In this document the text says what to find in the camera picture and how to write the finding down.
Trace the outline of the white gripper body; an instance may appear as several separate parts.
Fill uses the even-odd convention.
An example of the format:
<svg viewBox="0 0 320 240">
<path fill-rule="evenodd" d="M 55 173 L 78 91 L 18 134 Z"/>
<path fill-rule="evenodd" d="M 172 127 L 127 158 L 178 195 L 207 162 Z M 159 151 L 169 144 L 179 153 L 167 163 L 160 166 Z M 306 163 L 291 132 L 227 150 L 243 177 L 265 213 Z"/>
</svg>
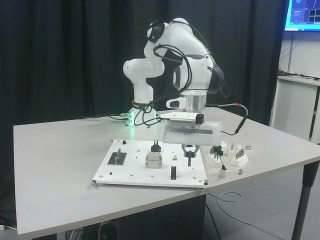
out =
<svg viewBox="0 0 320 240">
<path fill-rule="evenodd" d="M 169 121 L 163 131 L 162 142 L 167 144 L 219 146 L 222 122 L 205 121 L 202 124 Z"/>
</svg>

